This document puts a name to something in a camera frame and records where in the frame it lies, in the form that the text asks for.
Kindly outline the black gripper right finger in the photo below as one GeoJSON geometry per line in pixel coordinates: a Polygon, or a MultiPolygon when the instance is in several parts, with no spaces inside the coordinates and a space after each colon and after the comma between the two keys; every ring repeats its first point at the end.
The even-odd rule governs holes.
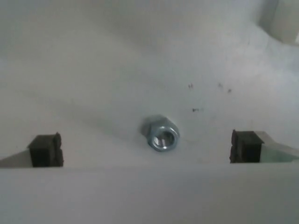
{"type": "Polygon", "coordinates": [[[264,131],[232,131],[230,163],[298,162],[299,150],[277,143],[264,131]]]}

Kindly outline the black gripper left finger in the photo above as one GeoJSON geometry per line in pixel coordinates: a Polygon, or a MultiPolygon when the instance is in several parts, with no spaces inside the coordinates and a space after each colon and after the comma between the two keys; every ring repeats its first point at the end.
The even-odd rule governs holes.
{"type": "Polygon", "coordinates": [[[27,148],[0,160],[2,168],[50,168],[63,167],[60,133],[37,135],[27,148]]]}

